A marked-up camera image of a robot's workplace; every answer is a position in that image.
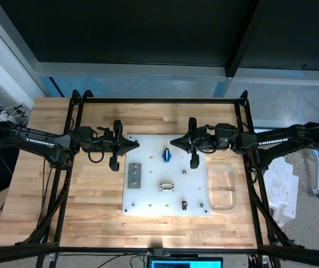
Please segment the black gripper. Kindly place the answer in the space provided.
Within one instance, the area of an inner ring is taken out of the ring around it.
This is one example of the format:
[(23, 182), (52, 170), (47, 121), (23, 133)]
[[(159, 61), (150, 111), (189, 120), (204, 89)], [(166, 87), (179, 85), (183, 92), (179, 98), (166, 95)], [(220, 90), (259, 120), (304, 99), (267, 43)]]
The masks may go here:
[(112, 171), (119, 171), (118, 155), (120, 153), (120, 144), (122, 138), (122, 155), (139, 148), (139, 143), (129, 140), (122, 136), (123, 125), (120, 120), (115, 120), (113, 123), (113, 130), (108, 128), (104, 132), (104, 137), (100, 141), (101, 161), (104, 159), (106, 152), (112, 153), (109, 159), (109, 167)]
[(170, 141), (170, 144), (176, 148), (191, 153), (190, 168), (199, 167), (200, 158), (197, 154), (213, 154), (216, 152), (215, 142), (207, 132), (207, 127), (197, 128), (197, 120), (194, 117), (189, 118), (189, 131), (182, 137)]

